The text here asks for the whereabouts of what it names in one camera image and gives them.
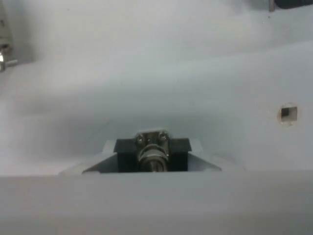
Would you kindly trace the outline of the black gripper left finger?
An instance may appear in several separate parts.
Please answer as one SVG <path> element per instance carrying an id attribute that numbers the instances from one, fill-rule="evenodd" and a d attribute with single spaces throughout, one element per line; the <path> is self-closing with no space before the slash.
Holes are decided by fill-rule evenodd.
<path id="1" fill-rule="evenodd" d="M 133 139 L 107 141 L 103 152 L 85 162 L 83 173 L 139 172 L 137 148 Z"/>

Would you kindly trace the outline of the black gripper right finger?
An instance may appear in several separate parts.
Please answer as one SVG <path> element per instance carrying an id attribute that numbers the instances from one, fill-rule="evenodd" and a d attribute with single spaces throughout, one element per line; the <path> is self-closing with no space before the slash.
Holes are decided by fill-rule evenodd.
<path id="1" fill-rule="evenodd" d="M 222 168 L 210 163 L 192 153 L 192 144 L 189 138 L 169 139 L 168 171 L 171 172 L 200 172 L 221 171 Z"/>

